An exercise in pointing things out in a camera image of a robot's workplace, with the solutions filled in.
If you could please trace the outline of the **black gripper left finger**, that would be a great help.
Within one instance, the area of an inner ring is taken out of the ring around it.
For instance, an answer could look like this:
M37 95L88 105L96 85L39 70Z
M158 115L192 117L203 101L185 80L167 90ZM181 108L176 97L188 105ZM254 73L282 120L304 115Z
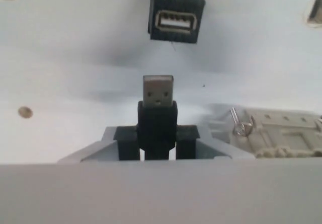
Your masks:
M106 127L101 140L64 158L59 163L139 161L135 126Z

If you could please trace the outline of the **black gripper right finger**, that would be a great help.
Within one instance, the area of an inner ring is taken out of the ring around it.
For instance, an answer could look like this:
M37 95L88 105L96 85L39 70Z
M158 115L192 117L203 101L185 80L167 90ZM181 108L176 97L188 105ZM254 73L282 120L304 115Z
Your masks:
M200 160L225 157L253 160L254 155L213 137L205 125L180 125L176 137L177 160Z

